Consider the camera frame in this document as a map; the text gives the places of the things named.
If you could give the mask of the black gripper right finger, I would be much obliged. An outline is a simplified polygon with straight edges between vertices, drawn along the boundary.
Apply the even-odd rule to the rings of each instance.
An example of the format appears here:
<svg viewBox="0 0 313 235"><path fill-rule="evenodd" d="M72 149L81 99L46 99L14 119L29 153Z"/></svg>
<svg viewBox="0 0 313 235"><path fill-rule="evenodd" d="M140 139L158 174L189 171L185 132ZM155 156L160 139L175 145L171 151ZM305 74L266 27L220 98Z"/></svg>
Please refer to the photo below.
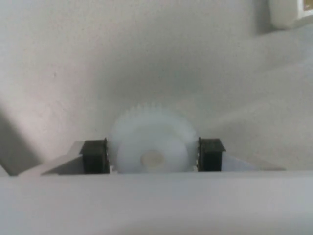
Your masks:
<svg viewBox="0 0 313 235"><path fill-rule="evenodd" d="M285 171L283 167L276 166L263 160L244 161L231 156L220 139L198 139L199 172L248 172L248 171Z"/></svg>

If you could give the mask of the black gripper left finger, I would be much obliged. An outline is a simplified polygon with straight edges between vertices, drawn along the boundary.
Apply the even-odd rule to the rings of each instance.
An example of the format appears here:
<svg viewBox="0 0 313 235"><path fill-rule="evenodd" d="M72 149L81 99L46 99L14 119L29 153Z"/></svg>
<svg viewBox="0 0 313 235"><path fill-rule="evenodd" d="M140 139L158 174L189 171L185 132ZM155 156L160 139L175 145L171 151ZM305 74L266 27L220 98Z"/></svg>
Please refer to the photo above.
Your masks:
<svg viewBox="0 0 313 235"><path fill-rule="evenodd" d="M65 155L43 164L41 175L108 174L107 140L76 141Z"/></svg>

